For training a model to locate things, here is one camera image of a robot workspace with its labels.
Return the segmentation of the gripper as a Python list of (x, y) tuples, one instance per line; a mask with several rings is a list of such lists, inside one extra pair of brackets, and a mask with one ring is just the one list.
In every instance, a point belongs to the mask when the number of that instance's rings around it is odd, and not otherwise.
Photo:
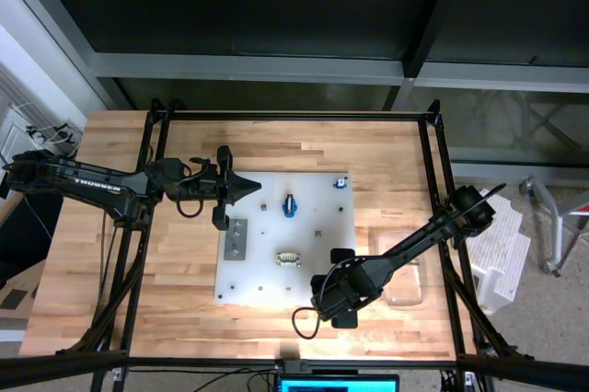
[(322, 322), (336, 329), (356, 329), (357, 311), (382, 293), (372, 272), (383, 261), (380, 256), (356, 256), (350, 248), (333, 248), (332, 267), (325, 275), (312, 277), (312, 307)]
[[(192, 157), (190, 162), (198, 164), (201, 169), (188, 177), (184, 177), (177, 186), (177, 210), (185, 218), (198, 217), (206, 201), (216, 201), (213, 208), (212, 223), (217, 230), (227, 230), (229, 217), (225, 213), (229, 203), (236, 203), (246, 196), (261, 189), (261, 184), (255, 180), (246, 179), (233, 170), (233, 155), (227, 145), (217, 149), (216, 163), (210, 159)], [(198, 202), (196, 213), (185, 213), (181, 208), (182, 202)]]

